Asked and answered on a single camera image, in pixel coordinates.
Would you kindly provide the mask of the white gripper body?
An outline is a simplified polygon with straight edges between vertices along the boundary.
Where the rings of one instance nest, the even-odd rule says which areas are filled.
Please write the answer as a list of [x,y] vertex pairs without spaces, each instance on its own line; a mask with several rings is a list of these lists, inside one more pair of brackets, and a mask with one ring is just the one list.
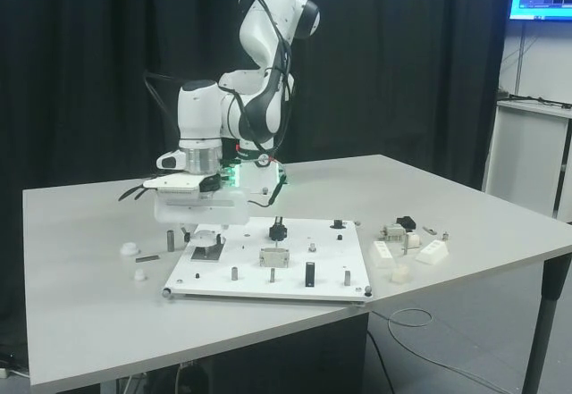
[[156,192],[155,218],[162,223],[244,225],[248,197],[240,189],[214,192]]

